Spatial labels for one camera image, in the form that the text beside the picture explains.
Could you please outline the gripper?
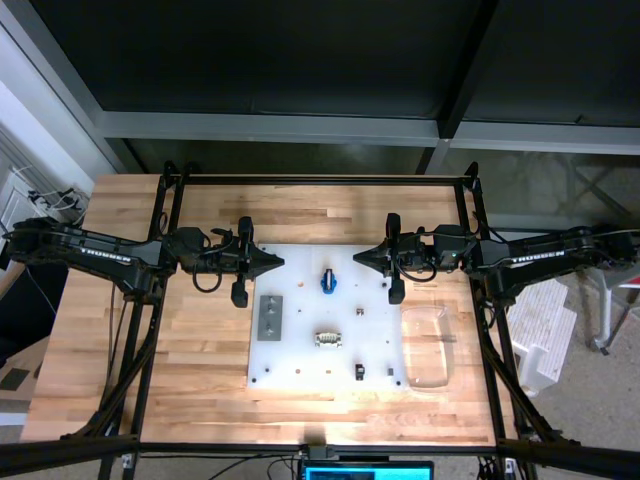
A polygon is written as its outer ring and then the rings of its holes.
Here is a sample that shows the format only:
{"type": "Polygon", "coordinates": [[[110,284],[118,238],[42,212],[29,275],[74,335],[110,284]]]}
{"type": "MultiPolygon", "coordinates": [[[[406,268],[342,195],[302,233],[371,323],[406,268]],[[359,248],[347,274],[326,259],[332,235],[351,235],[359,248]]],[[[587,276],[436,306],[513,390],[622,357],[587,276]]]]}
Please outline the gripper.
{"type": "Polygon", "coordinates": [[[401,218],[396,213],[389,213],[385,225],[386,240],[379,245],[353,255],[354,261],[370,268],[382,276],[391,276],[388,291],[390,304],[401,304],[406,295],[405,279],[416,283],[428,283],[436,277],[436,266],[430,246],[421,241],[422,236],[429,236],[423,226],[416,232],[402,233],[401,218]]]}
{"type": "Polygon", "coordinates": [[[222,243],[204,247],[197,255],[192,271],[193,286],[201,293],[214,293],[220,288],[223,275],[233,274],[236,280],[231,286],[231,301],[235,307],[246,307],[245,282],[282,267],[284,259],[253,244],[254,227],[248,216],[239,219],[237,235],[231,230],[213,229],[212,232],[222,237],[222,243]],[[197,280],[200,273],[215,274],[216,284],[210,288],[200,286],[197,280]]]}

